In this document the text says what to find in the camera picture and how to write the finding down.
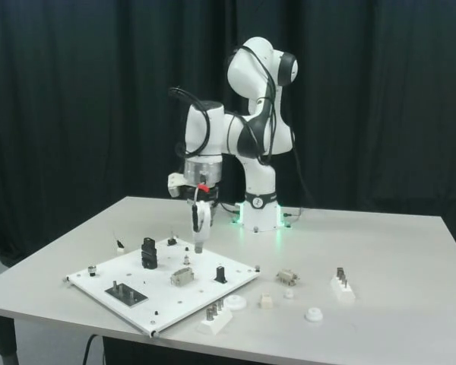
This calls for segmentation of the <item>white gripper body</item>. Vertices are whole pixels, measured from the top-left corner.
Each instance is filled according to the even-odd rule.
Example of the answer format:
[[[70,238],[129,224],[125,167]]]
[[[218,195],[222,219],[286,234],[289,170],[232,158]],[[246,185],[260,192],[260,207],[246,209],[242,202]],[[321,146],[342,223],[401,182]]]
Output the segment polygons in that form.
[[[196,202],[192,206],[193,240],[207,241],[211,232],[211,206],[208,202]]]

